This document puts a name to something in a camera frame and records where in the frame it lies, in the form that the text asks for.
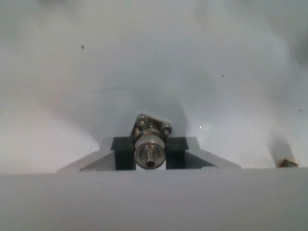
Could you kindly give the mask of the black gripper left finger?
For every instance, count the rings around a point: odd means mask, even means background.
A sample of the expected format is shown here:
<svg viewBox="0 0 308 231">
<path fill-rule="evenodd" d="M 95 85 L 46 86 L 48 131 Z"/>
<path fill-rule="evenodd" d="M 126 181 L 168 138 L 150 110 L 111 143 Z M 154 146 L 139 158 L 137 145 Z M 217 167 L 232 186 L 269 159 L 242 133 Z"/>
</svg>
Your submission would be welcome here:
<svg viewBox="0 0 308 231">
<path fill-rule="evenodd" d="M 60 171 L 135 170 L 134 147 L 130 137 L 103 139 L 99 149 L 78 159 Z"/>
</svg>

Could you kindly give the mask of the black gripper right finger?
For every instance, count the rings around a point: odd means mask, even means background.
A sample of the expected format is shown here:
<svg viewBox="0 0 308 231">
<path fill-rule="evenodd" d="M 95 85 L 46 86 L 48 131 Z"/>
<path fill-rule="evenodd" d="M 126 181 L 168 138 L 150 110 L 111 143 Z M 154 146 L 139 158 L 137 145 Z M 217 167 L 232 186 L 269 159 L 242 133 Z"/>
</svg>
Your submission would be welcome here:
<svg viewBox="0 0 308 231">
<path fill-rule="evenodd" d="M 171 137 L 166 142 L 166 169 L 204 167 L 240 168 L 241 166 L 203 150 L 196 137 Z"/>
</svg>

